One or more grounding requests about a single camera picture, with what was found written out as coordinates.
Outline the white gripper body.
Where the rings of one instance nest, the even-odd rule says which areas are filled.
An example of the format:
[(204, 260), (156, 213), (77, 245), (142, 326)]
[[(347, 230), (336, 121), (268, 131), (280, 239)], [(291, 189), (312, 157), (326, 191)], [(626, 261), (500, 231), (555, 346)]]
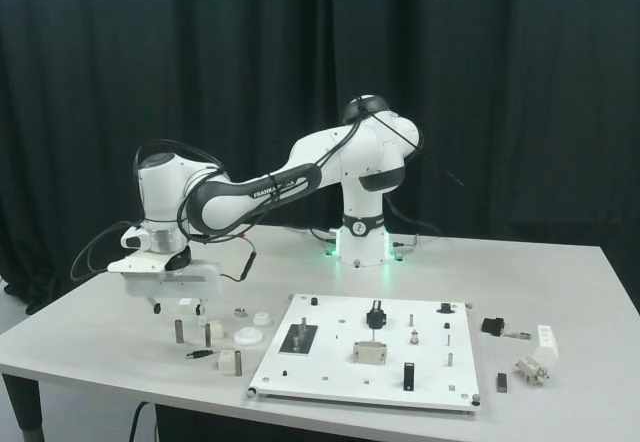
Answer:
[(176, 271), (123, 273), (122, 277), (132, 297), (211, 299), (223, 291), (220, 266), (201, 260)]

